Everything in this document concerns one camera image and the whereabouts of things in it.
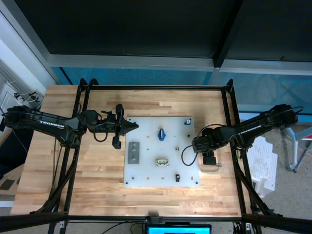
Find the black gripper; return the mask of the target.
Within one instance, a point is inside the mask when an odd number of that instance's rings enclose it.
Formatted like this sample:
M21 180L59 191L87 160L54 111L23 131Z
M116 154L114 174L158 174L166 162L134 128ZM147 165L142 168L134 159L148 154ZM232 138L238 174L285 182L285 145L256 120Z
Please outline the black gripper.
M212 165L212 166L216 165L216 158L215 158L214 152L212 150L209 150L207 152L203 152L202 156L203 156L202 161L203 161L204 165Z
M106 130L108 133L114 133L115 136L112 140L112 146L119 150L121 149L121 135L126 135L128 132L133 131L139 127L136 122L130 122L124 119L124 108L121 104L116 106L116 114L110 114L108 122L106 123Z

